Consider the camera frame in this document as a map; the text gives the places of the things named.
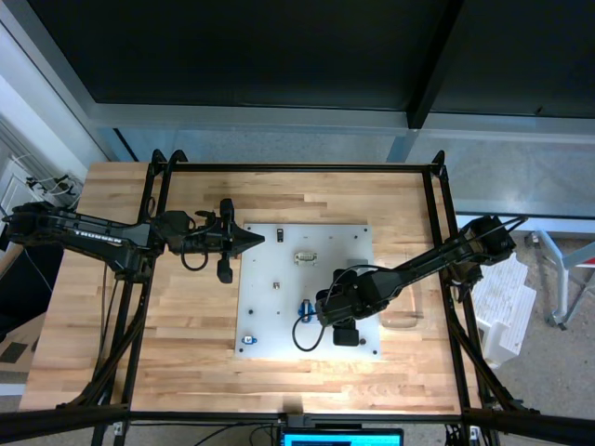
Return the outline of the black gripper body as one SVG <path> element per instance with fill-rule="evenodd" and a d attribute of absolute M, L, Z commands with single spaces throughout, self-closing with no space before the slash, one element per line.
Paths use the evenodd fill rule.
<path fill-rule="evenodd" d="M 219 205 L 219 216 L 212 213 L 206 220 L 205 251 L 220 254 L 217 263 L 217 276 L 222 283 L 232 283 L 232 269 L 230 266 L 232 229 L 234 207 L 232 200 L 223 199 Z"/>
<path fill-rule="evenodd" d="M 333 344 L 336 347 L 358 347 L 361 337 L 356 321 L 370 315 L 369 304 L 364 295 L 355 287 L 335 287 L 316 294 L 315 312 L 323 328 L 331 327 Z"/>

